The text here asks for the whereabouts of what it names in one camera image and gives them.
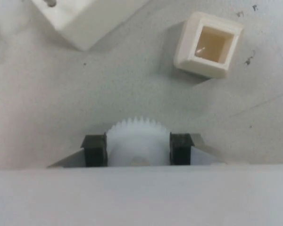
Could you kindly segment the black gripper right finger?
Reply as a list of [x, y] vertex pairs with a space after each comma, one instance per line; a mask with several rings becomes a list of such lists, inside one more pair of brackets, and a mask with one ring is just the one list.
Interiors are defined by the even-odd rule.
[[226, 165], [218, 151], [205, 144], [199, 133], [170, 133], [171, 165]]

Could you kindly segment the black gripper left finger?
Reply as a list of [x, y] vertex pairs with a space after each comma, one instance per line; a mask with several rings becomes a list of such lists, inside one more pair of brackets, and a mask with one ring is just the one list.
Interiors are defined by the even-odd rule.
[[93, 168], [108, 166], [107, 135], [86, 135], [81, 150], [48, 168]]

